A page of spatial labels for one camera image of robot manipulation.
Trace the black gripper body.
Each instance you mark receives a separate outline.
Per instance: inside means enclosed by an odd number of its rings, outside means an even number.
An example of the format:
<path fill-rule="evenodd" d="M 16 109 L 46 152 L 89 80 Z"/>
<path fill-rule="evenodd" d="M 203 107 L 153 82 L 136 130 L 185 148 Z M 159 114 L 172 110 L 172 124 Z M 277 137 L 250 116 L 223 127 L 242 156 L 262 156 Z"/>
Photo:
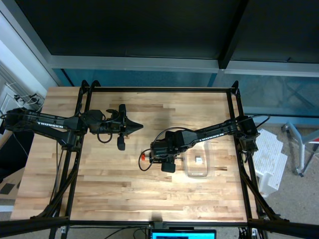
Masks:
<path fill-rule="evenodd" d="M 117 133 L 119 136 L 117 138 L 117 147 L 118 150 L 125 150 L 125 141 L 124 137 L 127 135 L 126 131 L 126 119 L 127 119 L 127 111 L 125 104 L 119 105 L 119 115 L 118 118 L 112 122 L 111 129 L 112 133 Z"/>
<path fill-rule="evenodd" d="M 168 143 L 151 143 L 151 164 L 161 164 L 161 171 L 174 173 L 176 165 L 174 163 L 173 150 Z"/>

